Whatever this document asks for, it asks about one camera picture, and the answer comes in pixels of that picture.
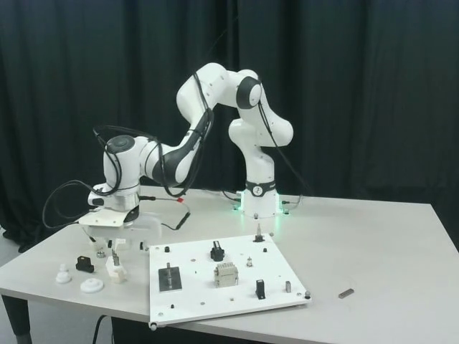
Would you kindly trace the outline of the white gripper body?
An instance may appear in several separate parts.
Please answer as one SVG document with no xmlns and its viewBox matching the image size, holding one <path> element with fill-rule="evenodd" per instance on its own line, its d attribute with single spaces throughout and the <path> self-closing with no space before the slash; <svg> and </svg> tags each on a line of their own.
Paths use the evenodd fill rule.
<svg viewBox="0 0 459 344">
<path fill-rule="evenodd" d="M 105 239 L 157 239 L 161 236 L 161 222 L 150 213 L 142 213 L 129 223 L 108 224 L 105 219 L 84 223 L 88 234 Z"/>
</svg>

